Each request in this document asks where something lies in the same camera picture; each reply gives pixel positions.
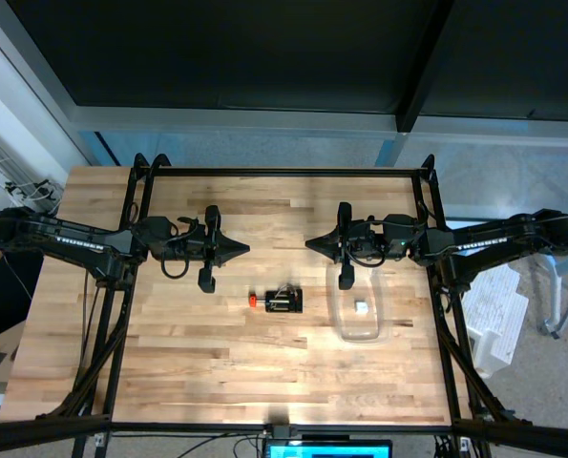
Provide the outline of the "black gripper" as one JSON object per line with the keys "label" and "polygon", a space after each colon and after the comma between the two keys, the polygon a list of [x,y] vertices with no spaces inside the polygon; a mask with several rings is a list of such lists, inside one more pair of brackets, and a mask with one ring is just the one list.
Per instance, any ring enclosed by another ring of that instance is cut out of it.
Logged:
{"label": "black gripper", "polygon": [[341,202],[337,213],[337,227],[325,235],[305,242],[306,248],[333,262],[341,261],[341,273],[338,278],[340,290],[348,291],[355,283],[353,263],[372,269],[382,266],[385,262],[384,243],[380,241],[379,234],[371,229],[376,224],[374,217],[353,220],[351,204]]}
{"label": "black gripper", "polygon": [[173,275],[173,280],[183,278],[188,270],[191,260],[203,262],[199,271],[198,285],[203,293],[214,293],[216,280],[212,269],[216,265],[216,250],[218,250],[218,265],[224,265],[232,259],[250,252],[250,246],[230,239],[222,232],[221,213],[217,205],[210,205],[205,209],[204,224],[198,219],[178,217],[178,222],[188,225],[184,233],[176,233],[173,237],[174,260],[182,259],[184,268],[180,274]]}

